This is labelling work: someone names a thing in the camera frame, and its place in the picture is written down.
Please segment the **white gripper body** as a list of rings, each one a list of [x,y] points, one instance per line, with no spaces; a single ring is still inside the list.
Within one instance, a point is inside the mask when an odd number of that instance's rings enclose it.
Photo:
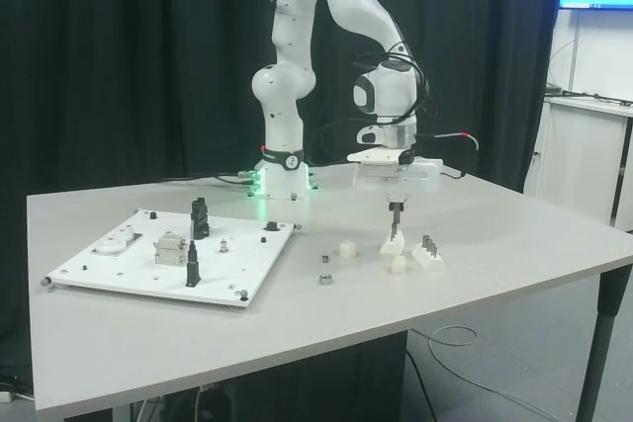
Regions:
[[[414,158],[410,164],[360,163],[354,170],[353,187],[385,194],[435,193],[441,173],[441,159]]]

